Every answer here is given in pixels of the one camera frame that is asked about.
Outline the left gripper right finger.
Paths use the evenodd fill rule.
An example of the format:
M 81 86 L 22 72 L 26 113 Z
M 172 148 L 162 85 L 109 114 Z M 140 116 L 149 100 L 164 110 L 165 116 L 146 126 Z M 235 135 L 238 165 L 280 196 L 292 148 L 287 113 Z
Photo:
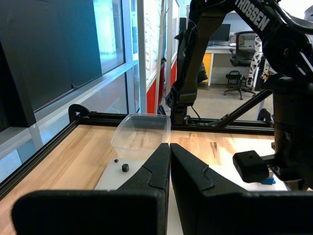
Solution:
M 310 235 L 313 194 L 247 191 L 179 144 L 171 148 L 171 179 L 186 235 Z

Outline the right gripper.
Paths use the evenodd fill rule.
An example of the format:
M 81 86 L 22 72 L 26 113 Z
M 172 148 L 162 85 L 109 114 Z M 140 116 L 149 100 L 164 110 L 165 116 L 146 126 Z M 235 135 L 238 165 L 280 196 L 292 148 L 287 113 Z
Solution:
M 232 159 L 238 174 L 246 183 L 261 183 L 273 174 L 288 190 L 313 188 L 313 168 L 303 163 L 288 163 L 279 154 L 260 156 L 251 150 L 235 153 Z

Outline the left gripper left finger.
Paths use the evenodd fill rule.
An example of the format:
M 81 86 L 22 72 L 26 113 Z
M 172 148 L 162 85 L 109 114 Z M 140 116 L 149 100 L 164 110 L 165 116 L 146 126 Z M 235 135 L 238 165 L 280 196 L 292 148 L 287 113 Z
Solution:
M 14 203 L 12 222 L 19 235 L 164 235 L 169 178 L 163 143 L 118 189 L 34 191 Z

